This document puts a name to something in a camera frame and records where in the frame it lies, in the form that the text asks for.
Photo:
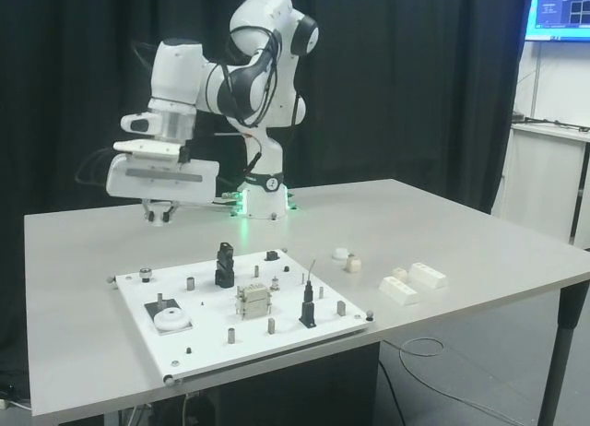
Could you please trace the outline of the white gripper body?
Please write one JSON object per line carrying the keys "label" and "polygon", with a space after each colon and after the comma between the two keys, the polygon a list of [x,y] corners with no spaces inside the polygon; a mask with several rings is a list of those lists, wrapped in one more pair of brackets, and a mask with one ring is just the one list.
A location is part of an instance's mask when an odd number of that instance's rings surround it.
{"label": "white gripper body", "polygon": [[120,154],[107,174],[110,196],[146,200],[213,200],[219,163],[211,160],[146,159]]}

